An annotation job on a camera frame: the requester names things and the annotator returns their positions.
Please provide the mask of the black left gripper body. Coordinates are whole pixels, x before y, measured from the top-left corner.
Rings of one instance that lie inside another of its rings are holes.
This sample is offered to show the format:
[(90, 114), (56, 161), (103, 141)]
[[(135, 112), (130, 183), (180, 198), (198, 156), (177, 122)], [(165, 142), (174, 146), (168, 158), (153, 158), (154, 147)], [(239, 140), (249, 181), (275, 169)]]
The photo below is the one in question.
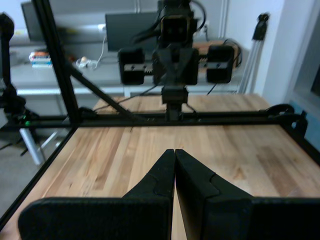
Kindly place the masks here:
[[(180, 49), (172, 48), (172, 60), (174, 68), (179, 61)], [(231, 81), (234, 66), (235, 50), (229, 45), (211, 45), (206, 54), (200, 54), (198, 61), (199, 69), (205, 70), (205, 78), (211, 84), (227, 84)], [(118, 52), (120, 79), (124, 85), (141, 85), (146, 76), (153, 76), (152, 57), (150, 61), (145, 60), (144, 51), (141, 48), (122, 49)], [(155, 85), (179, 85), (176, 83), (176, 68), (174, 84), (155, 84)]]

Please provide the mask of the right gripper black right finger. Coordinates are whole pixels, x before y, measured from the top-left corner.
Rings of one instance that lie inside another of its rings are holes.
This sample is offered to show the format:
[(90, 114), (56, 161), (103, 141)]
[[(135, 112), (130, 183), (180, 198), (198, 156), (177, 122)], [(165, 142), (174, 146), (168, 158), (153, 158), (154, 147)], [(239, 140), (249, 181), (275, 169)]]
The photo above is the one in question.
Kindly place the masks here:
[(182, 149), (176, 189), (189, 240), (317, 240), (318, 198), (256, 197)]

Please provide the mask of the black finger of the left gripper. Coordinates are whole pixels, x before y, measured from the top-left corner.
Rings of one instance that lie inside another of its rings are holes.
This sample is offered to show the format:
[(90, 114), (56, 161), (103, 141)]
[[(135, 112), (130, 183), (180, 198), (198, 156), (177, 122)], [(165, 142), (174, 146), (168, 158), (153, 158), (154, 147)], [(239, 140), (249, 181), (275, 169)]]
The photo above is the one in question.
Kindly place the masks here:
[(169, 48), (160, 48), (153, 52), (152, 73), (154, 84), (174, 84), (175, 65)]
[(199, 71), (199, 51), (181, 48), (175, 65), (175, 82), (180, 85), (196, 85)]

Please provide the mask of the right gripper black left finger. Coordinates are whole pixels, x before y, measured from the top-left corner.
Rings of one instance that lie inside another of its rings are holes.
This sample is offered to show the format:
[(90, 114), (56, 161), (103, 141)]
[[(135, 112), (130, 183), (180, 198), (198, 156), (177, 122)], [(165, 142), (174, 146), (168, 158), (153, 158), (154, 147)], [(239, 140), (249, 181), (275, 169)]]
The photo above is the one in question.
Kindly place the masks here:
[(169, 240), (175, 151), (167, 149), (123, 197), (49, 197), (18, 217), (23, 240)]

